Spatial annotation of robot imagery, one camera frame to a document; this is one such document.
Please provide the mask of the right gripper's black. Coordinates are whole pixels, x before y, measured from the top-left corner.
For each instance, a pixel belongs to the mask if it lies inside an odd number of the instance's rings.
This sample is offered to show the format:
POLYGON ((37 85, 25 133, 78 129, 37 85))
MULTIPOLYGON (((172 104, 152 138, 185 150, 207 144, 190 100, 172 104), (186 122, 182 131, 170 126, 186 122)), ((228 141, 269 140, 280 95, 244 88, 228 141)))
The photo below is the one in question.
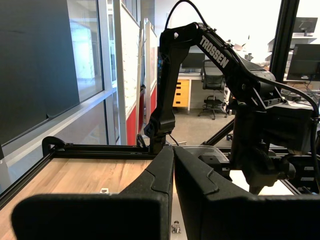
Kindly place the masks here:
POLYGON ((231 162, 241 170, 249 192, 258 195, 277 180, 293 179, 295 167, 288 157, 269 156, 269 146, 262 139, 263 129, 253 113, 238 111, 235 115, 231 162))

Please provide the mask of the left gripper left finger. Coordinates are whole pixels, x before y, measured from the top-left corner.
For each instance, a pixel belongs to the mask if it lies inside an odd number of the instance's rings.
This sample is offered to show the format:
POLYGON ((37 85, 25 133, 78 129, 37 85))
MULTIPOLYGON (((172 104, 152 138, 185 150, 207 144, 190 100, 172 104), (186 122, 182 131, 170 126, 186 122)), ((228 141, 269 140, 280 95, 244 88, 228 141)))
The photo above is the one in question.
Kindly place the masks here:
POLYGON ((174 151, 165 146, 117 194, 38 194, 11 214, 19 240, 168 240, 174 151))

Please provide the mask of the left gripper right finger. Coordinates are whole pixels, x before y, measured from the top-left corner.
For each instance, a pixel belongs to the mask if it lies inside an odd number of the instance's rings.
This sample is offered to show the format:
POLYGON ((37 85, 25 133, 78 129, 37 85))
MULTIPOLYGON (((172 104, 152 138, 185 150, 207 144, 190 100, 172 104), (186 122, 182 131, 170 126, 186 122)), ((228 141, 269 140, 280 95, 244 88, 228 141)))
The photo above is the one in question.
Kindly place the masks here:
POLYGON ((227 180, 182 147, 174 178, 190 240, 317 240, 317 195, 257 196, 227 180))

